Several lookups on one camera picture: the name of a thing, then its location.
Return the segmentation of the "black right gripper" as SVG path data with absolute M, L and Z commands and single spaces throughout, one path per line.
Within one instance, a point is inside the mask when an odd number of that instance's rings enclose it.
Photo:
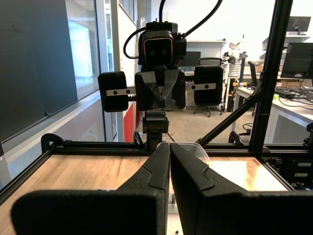
M 195 67 L 193 75 L 181 69 L 138 72 L 132 87 L 127 86 L 124 72 L 106 72 L 98 77 L 102 108 L 105 112 L 122 112 L 135 101 L 142 112 L 183 109 L 187 91 L 193 91 L 197 106 L 218 106 L 223 71 L 219 65 L 207 65 Z

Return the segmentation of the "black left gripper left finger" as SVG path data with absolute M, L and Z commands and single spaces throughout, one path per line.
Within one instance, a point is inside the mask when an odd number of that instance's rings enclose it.
M 162 143 L 115 190 L 38 190 L 20 197 L 11 220 L 18 235 L 164 235 L 170 147 Z

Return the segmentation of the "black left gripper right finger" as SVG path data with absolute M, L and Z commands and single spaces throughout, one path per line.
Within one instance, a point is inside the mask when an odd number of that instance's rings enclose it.
M 310 191 L 248 191 L 180 145 L 170 145 L 171 180 L 186 235 L 310 235 Z

